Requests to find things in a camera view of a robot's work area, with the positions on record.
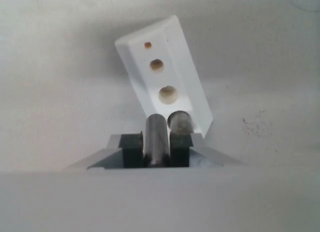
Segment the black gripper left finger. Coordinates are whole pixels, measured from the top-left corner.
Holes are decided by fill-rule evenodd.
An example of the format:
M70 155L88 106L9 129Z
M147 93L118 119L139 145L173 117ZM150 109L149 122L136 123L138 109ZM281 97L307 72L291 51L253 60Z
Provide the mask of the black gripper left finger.
M113 134L106 148L85 157L69 167L68 170L88 170L92 168L126 169L143 168L144 138L142 133Z

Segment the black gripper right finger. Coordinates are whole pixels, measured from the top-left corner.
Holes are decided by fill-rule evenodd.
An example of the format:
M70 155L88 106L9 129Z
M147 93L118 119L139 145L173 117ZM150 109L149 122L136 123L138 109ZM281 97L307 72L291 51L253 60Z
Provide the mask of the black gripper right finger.
M170 133L170 163L172 167L225 167L246 163L206 145L200 133Z

